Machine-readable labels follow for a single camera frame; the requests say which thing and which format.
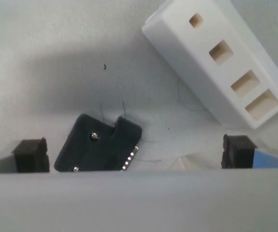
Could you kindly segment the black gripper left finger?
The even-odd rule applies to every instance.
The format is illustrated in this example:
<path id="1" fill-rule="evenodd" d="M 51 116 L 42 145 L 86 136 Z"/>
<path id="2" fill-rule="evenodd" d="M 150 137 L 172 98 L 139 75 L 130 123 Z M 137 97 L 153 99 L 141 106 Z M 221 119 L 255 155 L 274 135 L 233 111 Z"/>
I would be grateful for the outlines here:
<path id="1" fill-rule="evenodd" d="M 45 138 L 14 140 L 0 151 L 0 173 L 48 173 Z"/>

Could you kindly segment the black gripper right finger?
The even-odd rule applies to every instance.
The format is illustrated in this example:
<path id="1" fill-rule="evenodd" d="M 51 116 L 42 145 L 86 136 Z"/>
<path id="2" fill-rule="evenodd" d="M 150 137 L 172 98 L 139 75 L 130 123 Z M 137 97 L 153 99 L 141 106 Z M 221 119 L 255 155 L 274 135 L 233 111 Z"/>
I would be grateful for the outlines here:
<path id="1" fill-rule="evenodd" d="M 278 150 L 257 146 L 246 135 L 223 136 L 223 169 L 278 168 Z"/>

